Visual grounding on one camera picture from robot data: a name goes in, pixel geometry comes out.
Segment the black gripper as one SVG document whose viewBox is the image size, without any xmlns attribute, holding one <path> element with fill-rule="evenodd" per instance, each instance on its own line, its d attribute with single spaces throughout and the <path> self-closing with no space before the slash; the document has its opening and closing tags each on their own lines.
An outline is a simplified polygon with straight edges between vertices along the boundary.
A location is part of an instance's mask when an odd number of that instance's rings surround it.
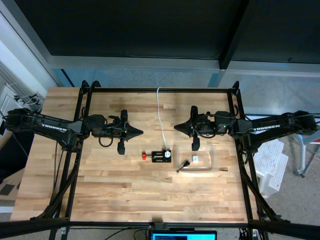
<svg viewBox="0 0 320 240">
<path fill-rule="evenodd" d="M 198 119 L 198 108 L 193 105 L 190 110 L 190 119 L 187 120 L 186 122 L 179 123 L 174 126 L 175 130 L 190 137 L 191 132 L 189 127 L 191 125 L 191 130 L 192 130 L 191 149 L 193 152 L 198 151 L 200 148 L 200 139 L 198 137 L 198 130 L 197 130 L 197 124 L 196 124 L 197 119 Z"/>
<path fill-rule="evenodd" d="M 117 152 L 119 155 L 125 154 L 125 141 L 128 140 L 128 111 L 126 109 L 122 110 L 120 113 L 120 132 L 119 132 L 119 142 L 117 144 Z M 144 132 L 138 128 L 129 125 L 129 139 L 133 139 Z"/>
</svg>

